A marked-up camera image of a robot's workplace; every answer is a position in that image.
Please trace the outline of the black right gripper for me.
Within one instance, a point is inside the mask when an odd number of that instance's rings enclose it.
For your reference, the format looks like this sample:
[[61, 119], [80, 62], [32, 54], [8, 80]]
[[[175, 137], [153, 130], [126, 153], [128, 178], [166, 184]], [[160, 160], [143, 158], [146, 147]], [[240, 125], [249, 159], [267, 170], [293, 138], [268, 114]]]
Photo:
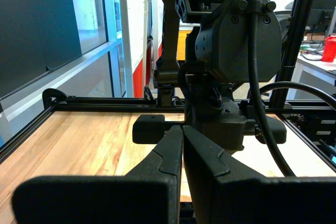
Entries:
[[185, 98], [184, 122], [167, 122], [163, 115], [141, 115], [132, 129], [135, 144], [182, 143], [185, 129], [194, 129], [230, 154], [243, 148], [246, 135], [266, 143], [254, 105], [236, 103], [231, 88], [187, 82], [178, 86]]

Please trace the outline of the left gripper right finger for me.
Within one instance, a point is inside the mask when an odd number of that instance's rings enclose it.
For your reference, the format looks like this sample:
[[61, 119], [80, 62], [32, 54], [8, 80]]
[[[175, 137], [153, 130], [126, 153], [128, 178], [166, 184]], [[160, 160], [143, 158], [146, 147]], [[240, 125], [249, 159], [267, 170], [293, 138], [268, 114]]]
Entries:
[[335, 178], [265, 177], [191, 126], [183, 133], [198, 223], [335, 223]]

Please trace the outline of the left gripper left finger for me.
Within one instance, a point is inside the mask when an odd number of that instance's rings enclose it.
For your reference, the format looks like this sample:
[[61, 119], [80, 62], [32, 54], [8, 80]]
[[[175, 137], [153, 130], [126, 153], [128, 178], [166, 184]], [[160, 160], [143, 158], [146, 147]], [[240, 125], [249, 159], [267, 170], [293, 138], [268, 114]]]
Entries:
[[173, 126], [123, 176], [39, 176], [12, 196], [18, 223], [178, 223], [183, 132]]

